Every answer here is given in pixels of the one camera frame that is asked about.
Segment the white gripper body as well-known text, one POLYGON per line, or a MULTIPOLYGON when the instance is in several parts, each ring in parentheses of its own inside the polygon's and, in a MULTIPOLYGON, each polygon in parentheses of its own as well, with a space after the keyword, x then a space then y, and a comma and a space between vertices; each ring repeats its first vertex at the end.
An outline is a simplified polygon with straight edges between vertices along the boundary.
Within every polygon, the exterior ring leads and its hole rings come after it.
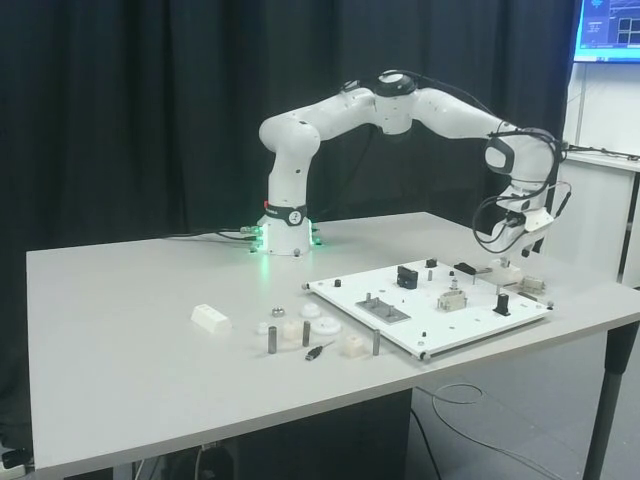
POLYGON ((492 239, 487 243, 491 253, 518 253, 530 248, 530 235, 525 228, 526 217, 505 218, 494 226, 492 239))

